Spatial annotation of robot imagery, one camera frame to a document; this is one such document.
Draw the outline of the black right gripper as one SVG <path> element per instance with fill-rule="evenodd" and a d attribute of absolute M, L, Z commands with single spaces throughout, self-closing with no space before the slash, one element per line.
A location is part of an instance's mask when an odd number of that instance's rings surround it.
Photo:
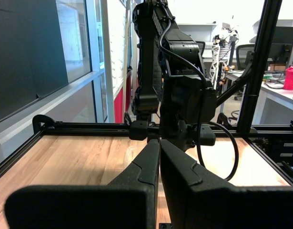
<path fill-rule="evenodd" d="M 157 124 L 150 124 L 147 121 L 133 121 L 129 126 L 129 138 L 141 141 L 147 139 L 148 142 L 153 139 L 161 142 L 162 139 L 165 139 L 183 152 L 195 148 L 198 144 L 213 146 L 216 141 L 216 135 L 210 127 L 202 125 L 198 130 L 196 125 L 188 125 L 183 120 L 179 121 L 178 131 L 175 134 Z"/>

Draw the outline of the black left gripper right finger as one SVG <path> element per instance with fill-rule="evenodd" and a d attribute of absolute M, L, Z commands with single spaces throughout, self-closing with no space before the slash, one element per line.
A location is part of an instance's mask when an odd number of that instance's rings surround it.
<path fill-rule="evenodd" d="M 161 141 L 160 171 L 174 229 L 293 229 L 293 187 L 237 187 Z"/>

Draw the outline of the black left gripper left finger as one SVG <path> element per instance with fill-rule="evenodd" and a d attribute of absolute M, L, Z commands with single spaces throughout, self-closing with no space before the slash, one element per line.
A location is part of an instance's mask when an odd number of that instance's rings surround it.
<path fill-rule="evenodd" d="M 12 229 L 153 229 L 160 144 L 151 140 L 105 186 L 28 186 L 13 192 L 4 212 Z"/>

